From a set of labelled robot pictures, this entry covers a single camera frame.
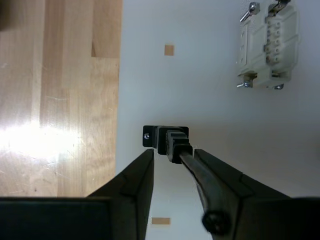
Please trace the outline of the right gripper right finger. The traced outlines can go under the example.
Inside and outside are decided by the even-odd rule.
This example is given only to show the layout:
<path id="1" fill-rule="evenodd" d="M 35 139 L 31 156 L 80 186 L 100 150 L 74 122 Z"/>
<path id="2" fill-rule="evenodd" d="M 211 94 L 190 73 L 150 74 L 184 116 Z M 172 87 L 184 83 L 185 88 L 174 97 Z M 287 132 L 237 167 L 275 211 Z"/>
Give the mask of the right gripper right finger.
<path id="1" fill-rule="evenodd" d="M 202 224 L 215 240 L 318 240 L 320 199 L 289 197 L 202 149 Z"/>

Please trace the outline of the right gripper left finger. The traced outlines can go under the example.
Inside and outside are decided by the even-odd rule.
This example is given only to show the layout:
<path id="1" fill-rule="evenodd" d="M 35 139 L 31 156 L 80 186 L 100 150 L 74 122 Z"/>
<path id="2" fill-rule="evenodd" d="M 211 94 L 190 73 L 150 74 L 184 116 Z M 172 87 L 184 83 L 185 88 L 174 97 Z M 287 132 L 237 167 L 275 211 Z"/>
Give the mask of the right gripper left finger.
<path id="1" fill-rule="evenodd" d="M 154 188 L 147 149 L 86 197 L 2 197 L 3 240 L 143 240 Z"/>

